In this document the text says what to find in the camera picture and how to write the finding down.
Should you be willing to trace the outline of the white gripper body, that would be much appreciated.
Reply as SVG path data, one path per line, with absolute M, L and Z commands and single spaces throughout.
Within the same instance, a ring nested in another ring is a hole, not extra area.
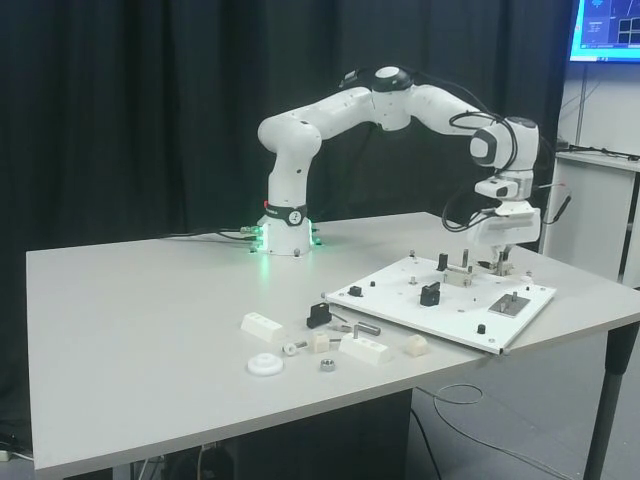
M 541 213 L 531 206 L 507 207 L 506 215 L 494 209 L 479 212 L 478 224 L 472 227 L 472 243 L 477 246 L 502 248 L 536 242 L 541 232 Z

